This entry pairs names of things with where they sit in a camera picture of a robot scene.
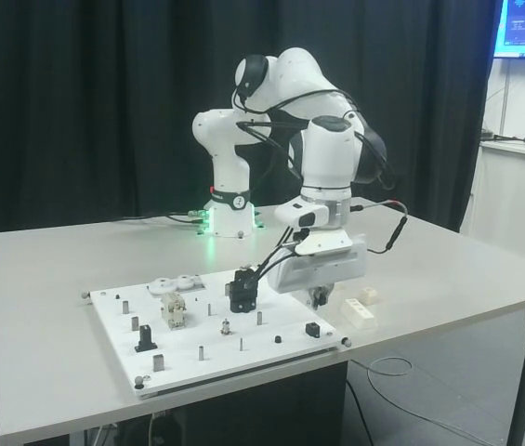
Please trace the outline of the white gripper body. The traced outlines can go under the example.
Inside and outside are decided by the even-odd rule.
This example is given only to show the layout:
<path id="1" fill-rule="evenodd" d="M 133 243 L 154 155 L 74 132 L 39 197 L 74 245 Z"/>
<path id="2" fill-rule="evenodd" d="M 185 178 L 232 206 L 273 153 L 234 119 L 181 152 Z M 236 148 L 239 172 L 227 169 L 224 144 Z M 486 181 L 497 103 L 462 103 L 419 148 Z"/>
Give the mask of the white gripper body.
<path id="1" fill-rule="evenodd" d="M 354 235 L 352 245 L 315 255 L 295 256 L 295 247 L 283 247 L 275 254 L 266 273 L 269 287 L 279 294 L 322 287 L 362 277 L 367 270 L 367 242 Z"/>

